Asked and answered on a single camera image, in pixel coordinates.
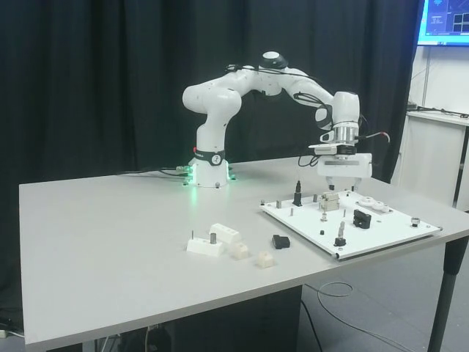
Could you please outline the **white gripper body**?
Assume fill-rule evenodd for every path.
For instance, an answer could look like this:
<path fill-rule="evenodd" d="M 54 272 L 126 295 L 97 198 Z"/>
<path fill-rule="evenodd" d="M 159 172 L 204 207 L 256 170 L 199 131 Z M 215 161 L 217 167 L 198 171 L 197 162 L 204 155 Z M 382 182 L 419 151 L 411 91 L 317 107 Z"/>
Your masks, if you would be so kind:
<path fill-rule="evenodd" d="M 317 173 L 324 177 L 371 177 L 372 154 L 320 156 Z"/>

